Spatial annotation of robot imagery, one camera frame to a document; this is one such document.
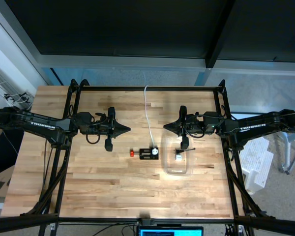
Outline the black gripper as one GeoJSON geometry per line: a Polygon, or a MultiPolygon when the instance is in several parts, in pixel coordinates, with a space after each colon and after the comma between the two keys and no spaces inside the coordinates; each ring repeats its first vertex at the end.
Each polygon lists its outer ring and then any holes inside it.
{"type": "Polygon", "coordinates": [[[189,138],[190,137],[200,139],[204,136],[204,128],[200,125],[197,117],[199,113],[187,114],[187,107],[181,106],[179,109],[179,119],[174,122],[163,125],[164,129],[176,134],[179,136],[179,125],[181,130],[182,141],[180,143],[181,149],[187,149],[189,147],[189,138]]]}
{"type": "Polygon", "coordinates": [[[96,113],[95,115],[100,117],[100,119],[96,121],[95,133],[99,136],[100,135],[107,136],[104,147],[106,151],[111,152],[113,150],[113,144],[112,144],[113,133],[115,136],[119,136],[121,134],[131,131],[131,129],[130,127],[127,127],[115,121],[114,107],[110,107],[108,109],[108,115],[105,115],[104,113],[96,113]]]}

